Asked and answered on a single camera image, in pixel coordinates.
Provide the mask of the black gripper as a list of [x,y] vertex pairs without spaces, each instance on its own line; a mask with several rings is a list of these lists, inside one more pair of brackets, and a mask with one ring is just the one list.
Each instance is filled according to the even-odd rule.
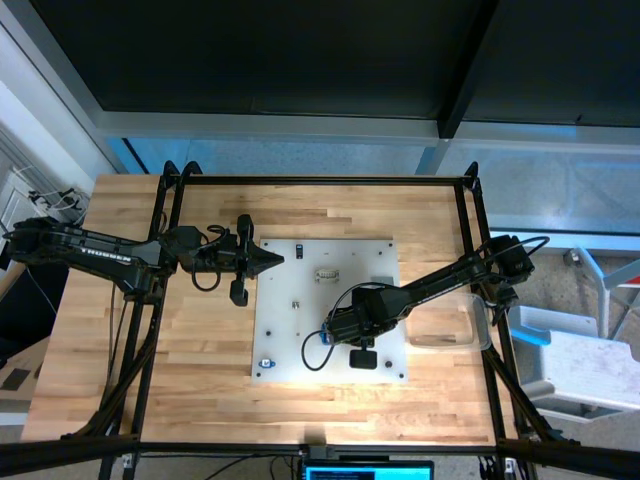
[[352,343],[349,353],[349,367],[352,369],[375,370],[378,366],[378,353],[374,350],[375,339],[363,337]]
[[230,299],[238,307],[248,304],[249,293],[245,288],[248,276],[256,277],[284,262],[283,256],[261,248],[252,240],[252,220],[248,214],[238,217],[235,234],[226,228],[216,245],[218,271],[235,275],[230,284]]

